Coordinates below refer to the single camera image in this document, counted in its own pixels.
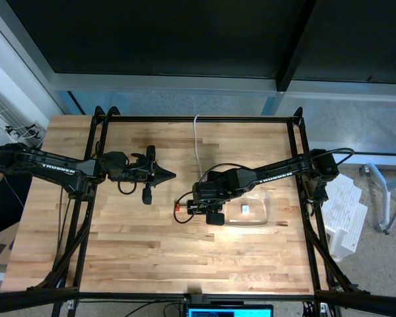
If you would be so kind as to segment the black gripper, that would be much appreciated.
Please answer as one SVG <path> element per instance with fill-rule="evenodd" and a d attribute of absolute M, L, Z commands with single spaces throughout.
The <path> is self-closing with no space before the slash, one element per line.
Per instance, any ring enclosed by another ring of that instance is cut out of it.
<path fill-rule="evenodd" d="M 188 215 L 205 215 L 208 225 L 223 226 L 223 205 L 231 199 L 226 178 L 221 172 L 210 171 L 207 178 L 193 185 L 192 199 L 187 200 Z"/>
<path fill-rule="evenodd" d="M 141 182 L 145 184 L 142 192 L 142 200 L 145 205 L 152 203 L 151 187 L 154 182 L 154 164 L 156 158 L 156 148 L 154 145 L 147 147 L 146 155 L 140 155 L 139 171 Z M 156 163 L 155 186 L 176 178 L 176 174 L 162 168 Z"/>

